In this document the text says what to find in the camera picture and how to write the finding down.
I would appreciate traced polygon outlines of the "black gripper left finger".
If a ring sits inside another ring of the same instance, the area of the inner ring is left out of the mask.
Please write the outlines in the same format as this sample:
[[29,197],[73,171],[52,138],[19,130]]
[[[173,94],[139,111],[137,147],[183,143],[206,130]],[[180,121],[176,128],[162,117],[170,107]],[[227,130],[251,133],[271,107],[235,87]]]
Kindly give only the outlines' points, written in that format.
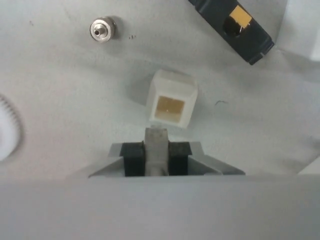
[[144,142],[113,143],[107,158],[90,177],[143,177],[146,153]]

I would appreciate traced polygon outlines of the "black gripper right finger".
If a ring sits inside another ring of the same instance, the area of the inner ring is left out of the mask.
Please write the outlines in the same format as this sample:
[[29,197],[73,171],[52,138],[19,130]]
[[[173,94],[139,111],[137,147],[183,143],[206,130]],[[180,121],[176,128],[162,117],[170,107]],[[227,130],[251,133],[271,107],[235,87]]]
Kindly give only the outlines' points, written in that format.
[[205,154],[200,142],[169,142],[170,176],[245,175],[230,164]]

